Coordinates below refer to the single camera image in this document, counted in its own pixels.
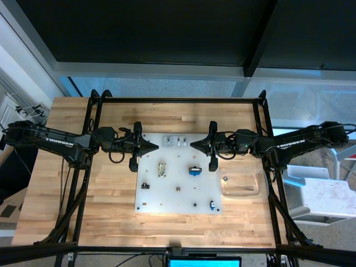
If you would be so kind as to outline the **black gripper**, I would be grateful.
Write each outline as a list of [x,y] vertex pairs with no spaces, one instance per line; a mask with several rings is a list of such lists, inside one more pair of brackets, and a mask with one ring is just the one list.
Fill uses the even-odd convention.
[[236,156],[234,148],[234,134],[227,136],[228,132],[218,132],[217,122],[209,124],[209,134],[201,140],[194,141],[190,146],[205,156],[210,156],[209,171],[215,172],[219,167],[219,159],[232,160]]
[[112,160],[112,162],[114,164],[120,164],[124,161],[126,154],[131,154],[132,156],[129,160],[128,167],[131,172],[138,172],[139,165],[137,158],[143,157],[144,155],[158,149],[159,147],[157,144],[147,141],[142,136],[141,122],[135,122],[132,132],[127,132],[123,138],[112,144],[112,152],[122,154],[122,158],[119,161]]

